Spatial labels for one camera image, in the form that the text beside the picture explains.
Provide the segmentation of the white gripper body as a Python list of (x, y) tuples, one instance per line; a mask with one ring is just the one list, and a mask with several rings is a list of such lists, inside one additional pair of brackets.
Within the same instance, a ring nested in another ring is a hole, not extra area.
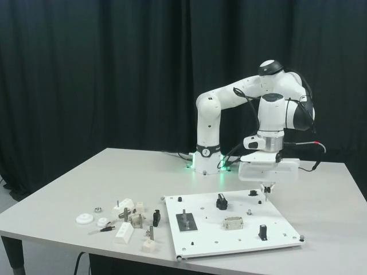
[(242, 162), (239, 179), (244, 182), (296, 182), (299, 159), (285, 158), (280, 162)]

